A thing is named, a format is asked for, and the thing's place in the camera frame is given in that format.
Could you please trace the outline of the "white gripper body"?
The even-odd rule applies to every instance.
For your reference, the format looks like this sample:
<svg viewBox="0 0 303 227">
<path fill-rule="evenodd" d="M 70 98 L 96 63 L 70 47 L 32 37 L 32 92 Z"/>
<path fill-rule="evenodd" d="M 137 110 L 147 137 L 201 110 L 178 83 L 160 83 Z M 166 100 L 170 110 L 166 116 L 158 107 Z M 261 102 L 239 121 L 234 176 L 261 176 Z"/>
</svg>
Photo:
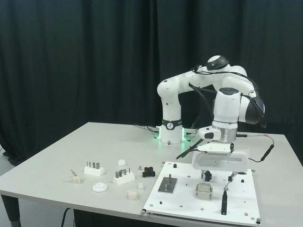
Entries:
<svg viewBox="0 0 303 227">
<path fill-rule="evenodd" d="M 199 170 L 247 170 L 248 156 L 239 150 L 230 154 L 195 151 L 192 166 Z"/>
</svg>

